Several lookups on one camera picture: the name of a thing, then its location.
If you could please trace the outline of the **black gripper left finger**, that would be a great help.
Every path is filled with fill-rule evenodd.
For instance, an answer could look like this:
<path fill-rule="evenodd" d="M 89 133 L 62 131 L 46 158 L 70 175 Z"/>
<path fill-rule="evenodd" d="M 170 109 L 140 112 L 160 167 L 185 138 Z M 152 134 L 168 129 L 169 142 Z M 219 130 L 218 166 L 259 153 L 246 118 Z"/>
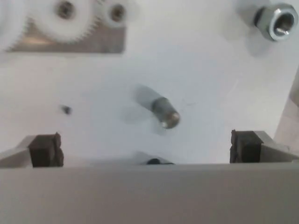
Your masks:
<path fill-rule="evenodd" d="M 61 135 L 26 136 L 17 146 L 0 153 L 1 168 L 50 168 L 64 166 Z"/>

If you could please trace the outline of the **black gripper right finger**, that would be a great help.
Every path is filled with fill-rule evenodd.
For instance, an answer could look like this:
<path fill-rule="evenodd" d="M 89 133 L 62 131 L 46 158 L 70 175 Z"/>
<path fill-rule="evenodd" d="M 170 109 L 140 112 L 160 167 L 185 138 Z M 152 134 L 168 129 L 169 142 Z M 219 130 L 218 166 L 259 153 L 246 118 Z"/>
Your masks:
<path fill-rule="evenodd" d="M 265 131 L 231 131 L 230 163 L 298 162 L 299 156 Z"/>

